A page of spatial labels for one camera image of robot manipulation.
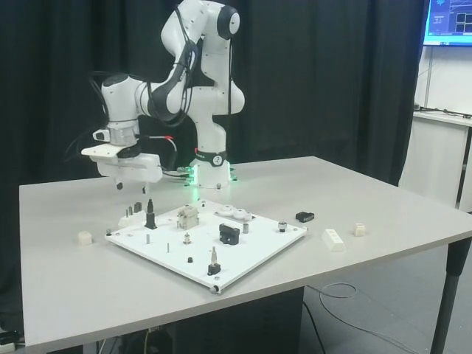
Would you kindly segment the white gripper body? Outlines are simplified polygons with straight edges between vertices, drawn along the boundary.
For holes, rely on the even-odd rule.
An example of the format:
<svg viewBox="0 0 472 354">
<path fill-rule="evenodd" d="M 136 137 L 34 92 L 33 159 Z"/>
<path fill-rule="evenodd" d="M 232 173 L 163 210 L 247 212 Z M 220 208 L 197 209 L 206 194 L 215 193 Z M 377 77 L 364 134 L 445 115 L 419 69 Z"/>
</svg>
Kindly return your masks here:
<svg viewBox="0 0 472 354">
<path fill-rule="evenodd" d="M 128 159 L 96 159 L 101 176 L 117 181 L 140 181 L 156 183 L 162 179 L 162 167 L 158 155 L 140 153 Z"/>
</svg>

